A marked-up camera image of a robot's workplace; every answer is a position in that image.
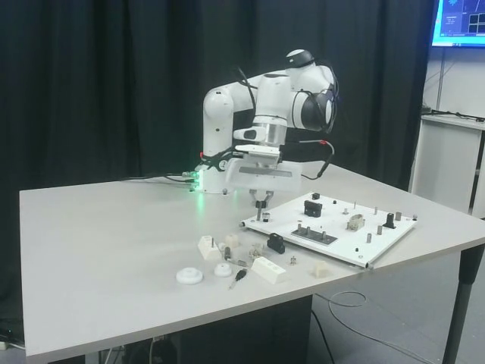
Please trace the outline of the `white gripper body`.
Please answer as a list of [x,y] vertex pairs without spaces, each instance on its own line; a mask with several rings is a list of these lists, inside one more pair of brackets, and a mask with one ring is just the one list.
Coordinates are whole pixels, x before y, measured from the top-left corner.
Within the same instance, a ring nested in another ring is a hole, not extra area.
[[226,182],[247,190],[294,192],[301,187],[302,165],[298,162],[264,158],[232,158],[226,170]]

